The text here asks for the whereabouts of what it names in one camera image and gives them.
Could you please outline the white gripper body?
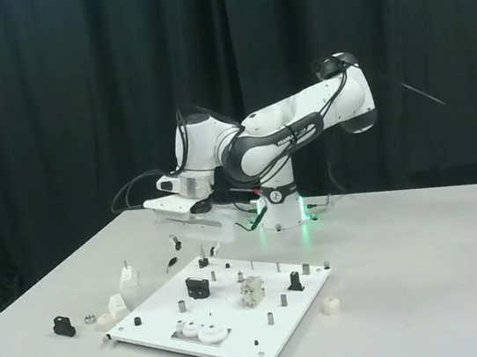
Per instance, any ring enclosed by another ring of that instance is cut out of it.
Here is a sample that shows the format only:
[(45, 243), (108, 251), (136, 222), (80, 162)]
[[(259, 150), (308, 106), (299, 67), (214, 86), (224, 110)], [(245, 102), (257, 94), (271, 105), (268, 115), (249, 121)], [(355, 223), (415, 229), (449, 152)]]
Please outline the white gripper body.
[(159, 218), (154, 225), (170, 237), (197, 239), (198, 241), (231, 243), (236, 232), (233, 213), (230, 210), (212, 210), (205, 215), (192, 215), (187, 221), (171, 217)]

